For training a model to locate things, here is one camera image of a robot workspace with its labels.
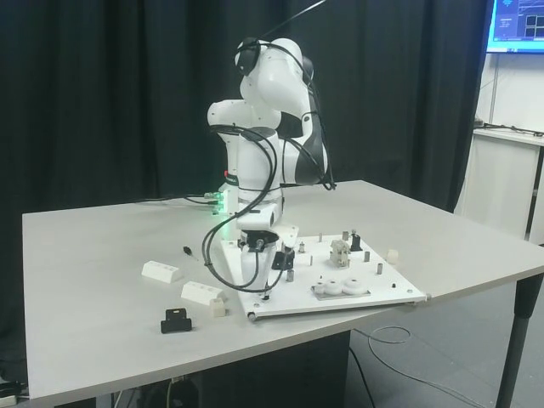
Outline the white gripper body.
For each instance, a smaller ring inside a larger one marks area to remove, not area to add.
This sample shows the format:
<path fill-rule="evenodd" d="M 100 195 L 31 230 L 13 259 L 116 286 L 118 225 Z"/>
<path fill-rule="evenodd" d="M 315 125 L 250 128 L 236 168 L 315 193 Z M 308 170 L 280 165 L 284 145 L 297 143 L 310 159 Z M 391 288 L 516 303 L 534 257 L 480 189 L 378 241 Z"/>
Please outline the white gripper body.
<path fill-rule="evenodd" d="M 245 247 L 241 253 L 242 285 L 248 290 L 263 290 L 275 258 L 275 248 L 266 246 L 261 252 Z"/>

